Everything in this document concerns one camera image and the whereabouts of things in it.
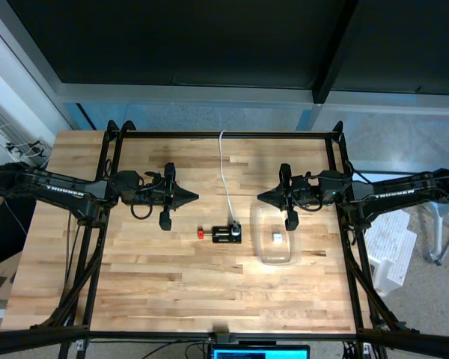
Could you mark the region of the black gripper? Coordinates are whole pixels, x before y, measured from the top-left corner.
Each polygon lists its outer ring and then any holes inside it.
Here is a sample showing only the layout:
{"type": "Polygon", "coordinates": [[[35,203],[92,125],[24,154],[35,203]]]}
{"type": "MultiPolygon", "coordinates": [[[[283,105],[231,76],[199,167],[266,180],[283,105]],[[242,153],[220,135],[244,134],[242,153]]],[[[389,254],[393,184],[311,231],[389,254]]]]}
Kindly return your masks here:
{"type": "Polygon", "coordinates": [[[286,230],[295,230],[299,225],[299,216],[293,208],[291,167],[289,164],[281,164],[279,178],[280,183],[275,188],[259,194],[257,199],[280,211],[285,211],[287,213],[287,218],[285,219],[286,230]]]}
{"type": "Polygon", "coordinates": [[[198,194],[181,188],[175,182],[176,170],[173,163],[169,162],[165,165],[164,171],[164,194],[162,206],[163,209],[159,214],[159,226],[162,230],[171,230],[171,210],[179,209],[188,203],[199,199],[198,194]]]}

